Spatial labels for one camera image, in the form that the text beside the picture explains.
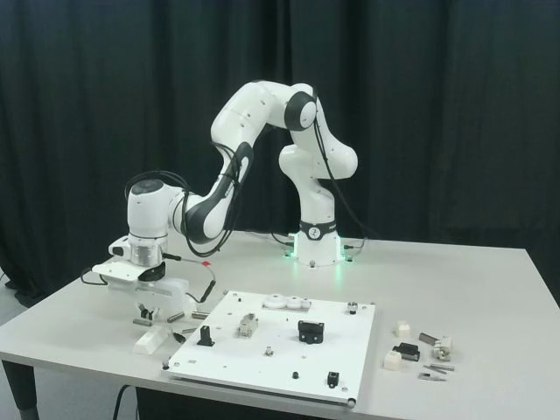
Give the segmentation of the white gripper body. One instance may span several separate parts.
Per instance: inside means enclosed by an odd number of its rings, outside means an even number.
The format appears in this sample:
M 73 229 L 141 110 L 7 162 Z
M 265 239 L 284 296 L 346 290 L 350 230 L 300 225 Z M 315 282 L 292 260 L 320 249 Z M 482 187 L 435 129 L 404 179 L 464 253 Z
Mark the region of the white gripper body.
M 138 282 L 135 286 L 136 300 L 144 307 L 188 307 L 190 284 L 177 277 L 166 277 L 155 282 Z

